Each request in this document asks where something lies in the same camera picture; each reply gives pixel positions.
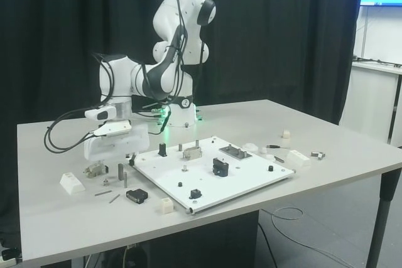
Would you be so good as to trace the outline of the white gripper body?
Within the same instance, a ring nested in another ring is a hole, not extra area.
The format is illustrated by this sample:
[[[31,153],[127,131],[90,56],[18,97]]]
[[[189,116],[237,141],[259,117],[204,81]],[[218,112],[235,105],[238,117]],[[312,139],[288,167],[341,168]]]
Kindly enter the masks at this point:
[[[84,142],[86,160],[107,160],[148,149],[148,125],[135,125],[127,134],[93,137]]]

